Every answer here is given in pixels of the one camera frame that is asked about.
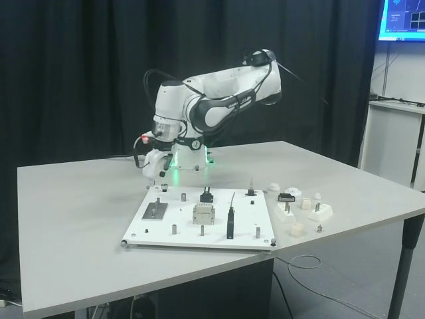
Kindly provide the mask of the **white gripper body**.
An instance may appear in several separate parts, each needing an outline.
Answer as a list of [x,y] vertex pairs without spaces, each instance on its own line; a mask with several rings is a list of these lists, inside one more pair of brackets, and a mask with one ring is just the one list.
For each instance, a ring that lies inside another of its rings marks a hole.
[[161,171],[166,172],[171,163],[171,153],[157,149],[151,150],[145,157],[142,174],[149,179],[155,179]]

